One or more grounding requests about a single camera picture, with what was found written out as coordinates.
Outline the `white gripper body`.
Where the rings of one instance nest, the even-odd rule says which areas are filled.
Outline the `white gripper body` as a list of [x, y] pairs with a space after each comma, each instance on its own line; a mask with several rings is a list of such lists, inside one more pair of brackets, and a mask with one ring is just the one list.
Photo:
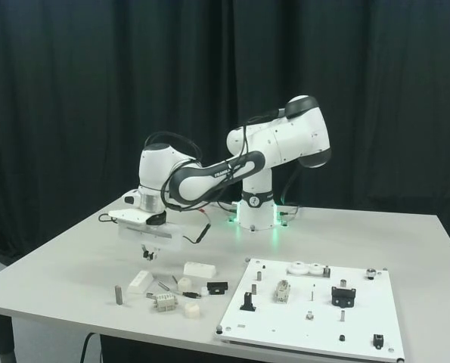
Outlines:
[[172, 223], [162, 225], [119, 224], [118, 235], [123, 240], [139, 242], [146, 250], [179, 251], [182, 229]]

